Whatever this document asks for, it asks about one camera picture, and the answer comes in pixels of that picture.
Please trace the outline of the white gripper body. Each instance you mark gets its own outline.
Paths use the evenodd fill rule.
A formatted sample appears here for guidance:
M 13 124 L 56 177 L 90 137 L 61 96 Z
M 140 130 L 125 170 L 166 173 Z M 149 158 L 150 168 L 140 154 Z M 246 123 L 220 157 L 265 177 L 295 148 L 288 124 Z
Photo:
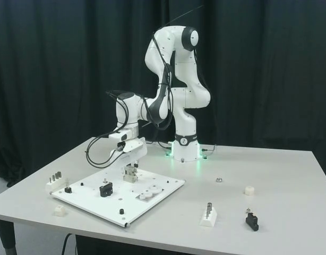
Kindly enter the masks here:
M 118 157 L 115 161 L 115 163 L 132 163 L 136 160 L 139 160 L 141 157 L 145 156 L 147 154 L 147 146 L 146 145 L 142 145 L 130 152 L 123 152 L 123 149 L 121 149 L 121 147 L 112 150 L 110 152 L 110 156 L 111 156 L 111 160 L 110 162 L 112 162 L 114 159 L 116 159 L 119 155 L 120 157 Z

